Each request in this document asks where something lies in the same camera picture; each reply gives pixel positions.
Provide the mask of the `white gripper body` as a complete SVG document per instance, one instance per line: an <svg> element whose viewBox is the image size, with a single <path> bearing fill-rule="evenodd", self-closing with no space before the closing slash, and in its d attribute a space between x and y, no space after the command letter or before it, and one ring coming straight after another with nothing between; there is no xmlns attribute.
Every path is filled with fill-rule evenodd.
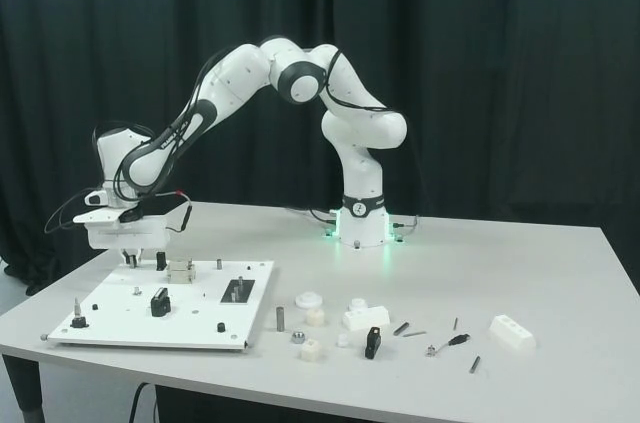
<svg viewBox="0 0 640 423"><path fill-rule="evenodd" d="M167 246L167 219L146 216L121 223L92 223L86 225L89 245L94 249L143 250Z"/></svg>

